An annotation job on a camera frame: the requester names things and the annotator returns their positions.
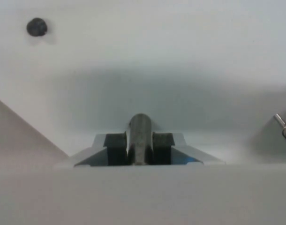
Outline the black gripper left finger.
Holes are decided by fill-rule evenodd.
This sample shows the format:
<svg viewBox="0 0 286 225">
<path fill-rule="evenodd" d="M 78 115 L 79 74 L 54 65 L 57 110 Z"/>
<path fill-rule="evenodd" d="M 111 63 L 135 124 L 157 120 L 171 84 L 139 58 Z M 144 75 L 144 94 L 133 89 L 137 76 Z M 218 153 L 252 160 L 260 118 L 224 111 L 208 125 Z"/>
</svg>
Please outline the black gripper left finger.
<svg viewBox="0 0 286 225">
<path fill-rule="evenodd" d="M 56 167 L 128 165 L 127 133 L 98 134 L 91 147 L 56 164 Z"/>
</svg>

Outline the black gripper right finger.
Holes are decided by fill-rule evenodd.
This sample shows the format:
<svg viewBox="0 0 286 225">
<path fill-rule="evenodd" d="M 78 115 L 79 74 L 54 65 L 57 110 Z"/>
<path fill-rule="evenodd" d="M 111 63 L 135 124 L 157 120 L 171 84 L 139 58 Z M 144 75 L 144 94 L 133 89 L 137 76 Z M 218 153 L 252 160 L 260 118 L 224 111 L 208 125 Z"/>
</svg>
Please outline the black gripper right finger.
<svg viewBox="0 0 286 225">
<path fill-rule="evenodd" d="M 188 145 L 182 133 L 153 133 L 155 165 L 223 165 L 224 161 Z"/>
</svg>

